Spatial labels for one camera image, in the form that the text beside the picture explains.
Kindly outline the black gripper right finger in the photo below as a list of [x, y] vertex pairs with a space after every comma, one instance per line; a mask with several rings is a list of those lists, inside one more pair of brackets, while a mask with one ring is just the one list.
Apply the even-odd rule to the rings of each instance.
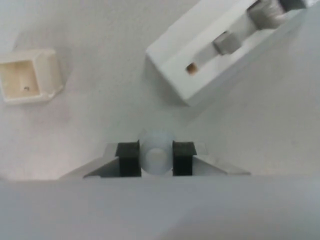
[[248, 170], [227, 161], [217, 160], [206, 144], [192, 141], [172, 143], [172, 174], [174, 176], [250, 176]]

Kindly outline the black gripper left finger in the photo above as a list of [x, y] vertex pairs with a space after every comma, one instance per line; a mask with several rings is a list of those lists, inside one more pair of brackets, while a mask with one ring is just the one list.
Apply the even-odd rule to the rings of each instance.
[[92, 161], [89, 171], [83, 177], [139, 177], [139, 158], [139, 141], [110, 143], [107, 145], [102, 158]]

